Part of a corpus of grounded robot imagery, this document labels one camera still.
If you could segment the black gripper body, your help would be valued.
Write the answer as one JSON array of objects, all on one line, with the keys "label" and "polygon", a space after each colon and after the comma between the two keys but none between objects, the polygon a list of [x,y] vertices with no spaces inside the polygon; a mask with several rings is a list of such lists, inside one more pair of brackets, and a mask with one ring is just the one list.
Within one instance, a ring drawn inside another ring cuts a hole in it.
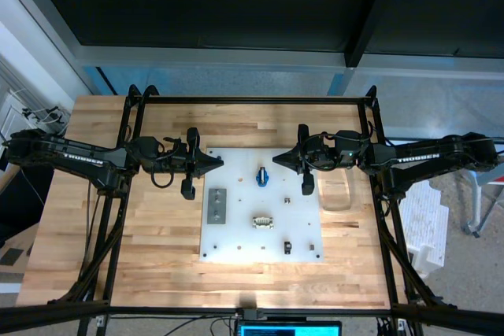
[{"label": "black gripper body", "polygon": [[336,137],[325,131],[310,135],[306,124],[298,126],[298,159],[300,160],[299,174],[302,174],[302,194],[310,196],[315,189],[315,179],[312,170],[330,172],[337,168],[335,146],[330,147],[324,141],[334,142]]},{"label": "black gripper body", "polygon": [[165,165],[172,174],[185,174],[185,178],[181,182],[180,193],[184,199],[194,199],[193,178],[196,175],[196,152],[200,143],[198,129],[190,127],[187,130],[186,142],[182,142],[180,138],[171,137],[165,137],[165,141],[172,143],[172,149],[168,153],[168,162]]}]

